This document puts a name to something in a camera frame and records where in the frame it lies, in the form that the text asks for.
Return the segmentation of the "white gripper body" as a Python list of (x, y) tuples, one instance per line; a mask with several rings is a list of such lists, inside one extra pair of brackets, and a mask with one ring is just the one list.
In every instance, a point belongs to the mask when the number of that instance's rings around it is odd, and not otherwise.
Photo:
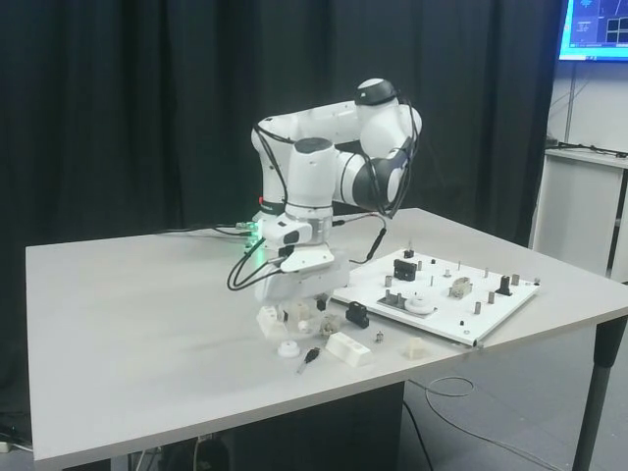
[(314, 298), (349, 283), (349, 263), (336, 262), (317, 271), (301, 273), (280, 273), (262, 280), (255, 287), (255, 297), (259, 302), (287, 302)]

